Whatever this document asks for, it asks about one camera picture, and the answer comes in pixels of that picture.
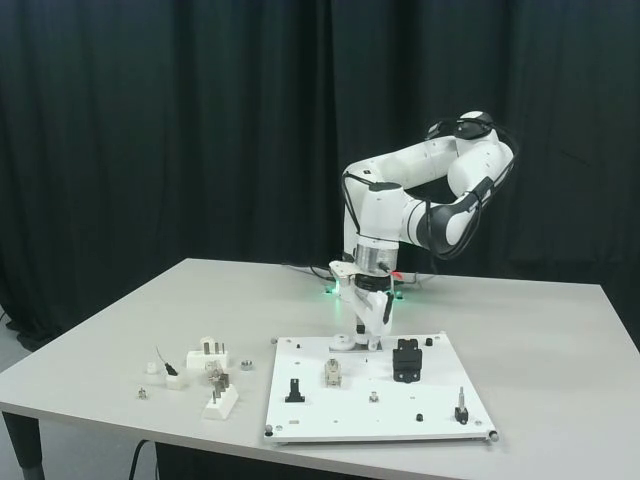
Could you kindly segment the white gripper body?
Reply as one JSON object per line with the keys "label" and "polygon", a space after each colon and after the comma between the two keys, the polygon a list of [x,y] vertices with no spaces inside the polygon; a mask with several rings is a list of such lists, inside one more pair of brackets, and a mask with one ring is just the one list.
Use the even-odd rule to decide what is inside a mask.
{"label": "white gripper body", "polygon": [[393,302],[392,292],[356,289],[352,306],[366,333],[371,336],[387,336],[392,329]]}

